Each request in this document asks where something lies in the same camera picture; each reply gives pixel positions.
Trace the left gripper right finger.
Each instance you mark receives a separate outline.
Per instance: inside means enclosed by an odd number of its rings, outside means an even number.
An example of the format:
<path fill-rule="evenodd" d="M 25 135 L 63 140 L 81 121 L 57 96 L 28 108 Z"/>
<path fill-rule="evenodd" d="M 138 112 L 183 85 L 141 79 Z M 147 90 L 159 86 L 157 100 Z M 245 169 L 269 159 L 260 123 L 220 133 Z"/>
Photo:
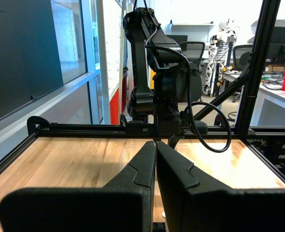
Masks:
<path fill-rule="evenodd" d="M 165 143 L 156 148 L 171 232 L 285 232 L 285 188 L 233 189 Z"/>

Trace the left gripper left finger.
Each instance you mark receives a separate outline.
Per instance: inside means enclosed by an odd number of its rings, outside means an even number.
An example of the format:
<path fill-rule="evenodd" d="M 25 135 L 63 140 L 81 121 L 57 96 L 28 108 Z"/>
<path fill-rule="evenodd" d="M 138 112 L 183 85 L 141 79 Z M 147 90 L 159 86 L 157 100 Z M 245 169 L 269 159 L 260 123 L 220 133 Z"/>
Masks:
<path fill-rule="evenodd" d="M 5 232 L 152 231 L 156 149 L 146 142 L 102 188 L 22 188 L 0 202 Z"/>

